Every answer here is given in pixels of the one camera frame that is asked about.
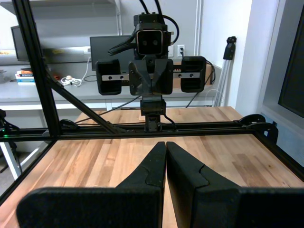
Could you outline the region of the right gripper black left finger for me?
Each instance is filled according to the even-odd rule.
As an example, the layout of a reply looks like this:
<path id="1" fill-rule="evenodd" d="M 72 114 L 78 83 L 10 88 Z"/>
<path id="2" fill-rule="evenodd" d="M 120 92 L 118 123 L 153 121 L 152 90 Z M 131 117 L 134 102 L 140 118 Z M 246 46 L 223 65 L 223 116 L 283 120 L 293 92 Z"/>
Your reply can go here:
<path id="1" fill-rule="evenodd" d="M 22 228 L 159 228 L 162 226 L 166 144 L 157 143 L 114 188 L 47 187 L 18 203 Z"/>

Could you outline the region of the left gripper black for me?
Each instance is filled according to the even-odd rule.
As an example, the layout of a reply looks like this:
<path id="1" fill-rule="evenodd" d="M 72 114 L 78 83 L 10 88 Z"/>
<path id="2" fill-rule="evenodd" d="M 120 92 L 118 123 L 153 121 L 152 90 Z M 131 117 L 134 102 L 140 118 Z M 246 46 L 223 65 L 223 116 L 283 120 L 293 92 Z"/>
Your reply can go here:
<path id="1" fill-rule="evenodd" d="M 122 81 L 129 82 L 132 95 L 170 95 L 173 79 L 180 79 L 184 93 L 204 90 L 206 59 L 202 56 L 184 57 L 180 65 L 171 59 L 154 57 L 132 60 L 128 73 L 123 74 L 117 59 L 96 62 L 98 91 L 101 95 L 118 95 L 122 91 Z"/>

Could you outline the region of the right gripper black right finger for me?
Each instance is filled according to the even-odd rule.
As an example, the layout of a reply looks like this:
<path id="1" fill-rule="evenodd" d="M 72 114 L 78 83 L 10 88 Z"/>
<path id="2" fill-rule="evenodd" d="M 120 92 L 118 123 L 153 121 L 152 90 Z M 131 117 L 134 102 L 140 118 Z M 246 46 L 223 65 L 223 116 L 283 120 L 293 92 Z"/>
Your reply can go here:
<path id="1" fill-rule="evenodd" d="M 167 143 L 167 179 L 180 228 L 301 228 L 302 188 L 241 187 Z"/>

